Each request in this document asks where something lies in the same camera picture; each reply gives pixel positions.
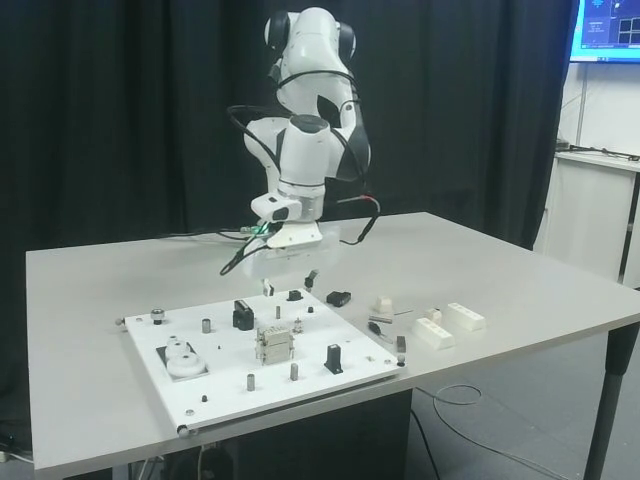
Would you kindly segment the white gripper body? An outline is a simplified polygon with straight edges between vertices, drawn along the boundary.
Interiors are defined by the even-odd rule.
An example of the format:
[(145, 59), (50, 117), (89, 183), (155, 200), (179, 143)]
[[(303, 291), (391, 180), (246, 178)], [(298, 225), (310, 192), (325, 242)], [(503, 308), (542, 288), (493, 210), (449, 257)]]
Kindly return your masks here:
[(248, 276), (282, 276), (296, 272), (324, 270), (334, 266), (340, 257), (340, 239), (329, 233), (315, 244), (264, 249), (247, 259)]

